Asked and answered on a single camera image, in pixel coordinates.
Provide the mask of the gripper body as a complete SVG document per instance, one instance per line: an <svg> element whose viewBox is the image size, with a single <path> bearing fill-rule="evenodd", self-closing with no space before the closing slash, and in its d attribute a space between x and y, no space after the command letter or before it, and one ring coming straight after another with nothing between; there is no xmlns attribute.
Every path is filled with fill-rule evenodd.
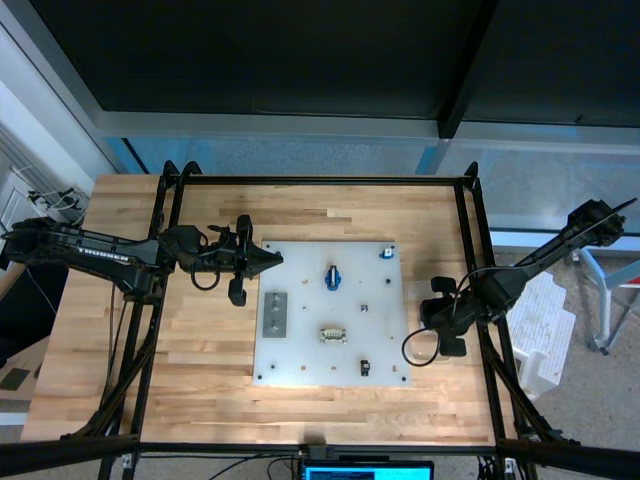
<svg viewBox="0 0 640 480"><path fill-rule="evenodd" d="M472 278L470 286L459 291L453 278L432 279L433 292L442 294L432 327L439 336L439 354L443 357L464 357L467 349L463 336L474 322L487 315L487 306L476 293L477 283Z"/></svg>
<svg viewBox="0 0 640 480"><path fill-rule="evenodd" d="M249 244L252 241L253 225L248 215L240 215L236 221L236 231L228 229L224 246L219 252L219 272L232 273L229 281L228 297L234 306L246 305L244 278L248 275Z"/></svg>

